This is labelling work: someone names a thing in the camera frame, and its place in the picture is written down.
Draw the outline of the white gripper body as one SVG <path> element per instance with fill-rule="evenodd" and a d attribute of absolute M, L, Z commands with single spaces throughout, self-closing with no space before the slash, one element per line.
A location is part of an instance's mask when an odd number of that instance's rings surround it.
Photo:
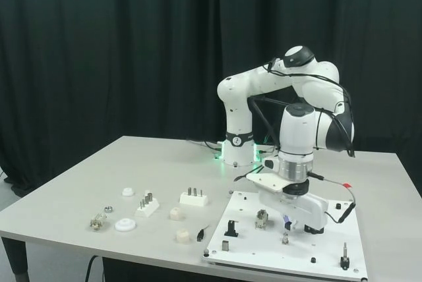
<path fill-rule="evenodd" d="M 259 190 L 258 198 L 265 206 L 276 210 L 281 216 L 286 214 L 291 221 L 314 229 L 325 228 L 328 222 L 325 212 L 328 201 L 311 193 L 292 196 Z"/>

